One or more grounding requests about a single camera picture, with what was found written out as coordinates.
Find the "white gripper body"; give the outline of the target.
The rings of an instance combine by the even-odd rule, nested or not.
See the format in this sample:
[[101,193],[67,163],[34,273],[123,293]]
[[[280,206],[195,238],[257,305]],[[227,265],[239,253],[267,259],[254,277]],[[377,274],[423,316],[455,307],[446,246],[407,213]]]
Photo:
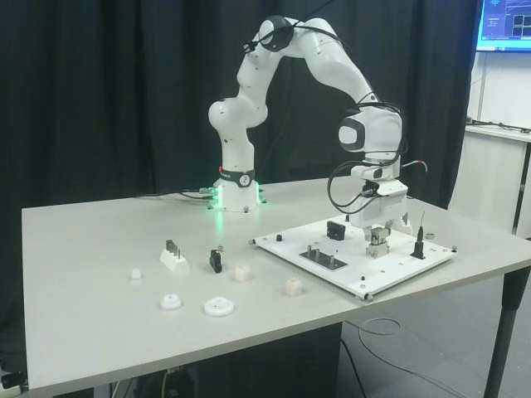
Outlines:
[[358,228],[384,226],[407,213],[406,191],[389,196],[363,194],[350,207],[350,224]]

